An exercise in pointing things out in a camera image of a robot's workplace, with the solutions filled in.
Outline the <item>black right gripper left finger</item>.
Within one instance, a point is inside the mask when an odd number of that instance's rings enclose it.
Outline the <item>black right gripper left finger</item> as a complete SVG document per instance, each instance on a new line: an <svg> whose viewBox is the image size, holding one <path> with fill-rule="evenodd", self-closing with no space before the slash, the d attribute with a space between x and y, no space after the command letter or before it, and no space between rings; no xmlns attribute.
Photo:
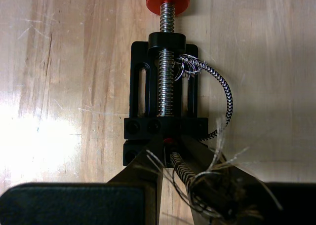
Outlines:
<svg viewBox="0 0 316 225"><path fill-rule="evenodd" d="M157 225L162 171L148 158L163 158L154 137L107 183L24 183L0 198L3 225Z"/></svg>

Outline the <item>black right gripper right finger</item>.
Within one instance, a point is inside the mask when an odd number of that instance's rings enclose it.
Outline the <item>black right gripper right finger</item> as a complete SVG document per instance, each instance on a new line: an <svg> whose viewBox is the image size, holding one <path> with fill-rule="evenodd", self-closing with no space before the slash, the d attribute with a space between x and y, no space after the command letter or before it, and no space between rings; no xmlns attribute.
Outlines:
<svg viewBox="0 0 316 225"><path fill-rule="evenodd" d="M197 225L314 225L314 183L268 182L233 166L190 136L180 137L186 186Z"/></svg>

